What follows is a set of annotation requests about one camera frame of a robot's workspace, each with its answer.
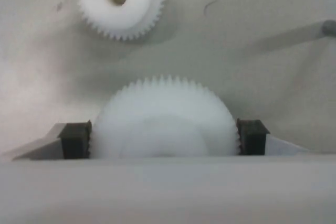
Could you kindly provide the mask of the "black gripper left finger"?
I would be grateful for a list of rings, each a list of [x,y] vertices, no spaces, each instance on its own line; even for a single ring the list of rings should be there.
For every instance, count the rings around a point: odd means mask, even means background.
[[[57,123],[43,137],[1,154],[1,160],[88,159],[91,121]]]

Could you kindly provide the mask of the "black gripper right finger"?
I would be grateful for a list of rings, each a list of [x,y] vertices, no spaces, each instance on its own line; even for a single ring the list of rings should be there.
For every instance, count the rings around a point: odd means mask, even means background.
[[[309,149],[273,136],[261,120],[237,119],[236,125],[240,155],[294,156],[311,153]]]

